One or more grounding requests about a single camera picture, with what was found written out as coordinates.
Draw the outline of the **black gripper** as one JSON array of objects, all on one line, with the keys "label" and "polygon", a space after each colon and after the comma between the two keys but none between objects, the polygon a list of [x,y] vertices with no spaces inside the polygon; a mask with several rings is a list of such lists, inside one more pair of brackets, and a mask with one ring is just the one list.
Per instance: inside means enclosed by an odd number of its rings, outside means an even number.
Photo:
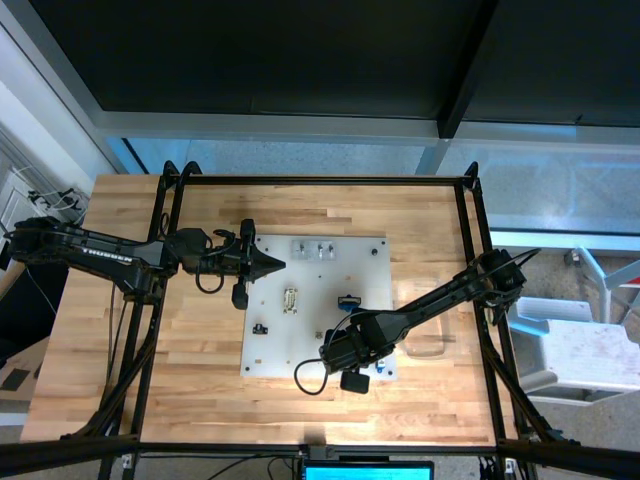
[{"label": "black gripper", "polygon": [[361,373],[377,359],[359,332],[327,332],[319,349],[328,375],[340,373],[340,389],[367,394],[370,376]]},{"label": "black gripper", "polygon": [[221,245],[214,246],[210,241],[210,246],[202,257],[202,274],[217,276],[219,284],[214,289],[203,287],[202,292],[207,295],[216,294],[224,287],[225,278],[234,276],[237,278],[237,282],[232,288],[232,304],[236,309],[247,309],[249,297],[246,284],[249,281],[253,263],[253,250],[256,264],[268,264],[257,265],[253,268],[253,282],[285,269],[286,264],[283,260],[275,258],[255,246],[256,229],[252,219],[241,221],[239,235],[224,229],[214,230],[213,235],[220,237],[223,242]]}]

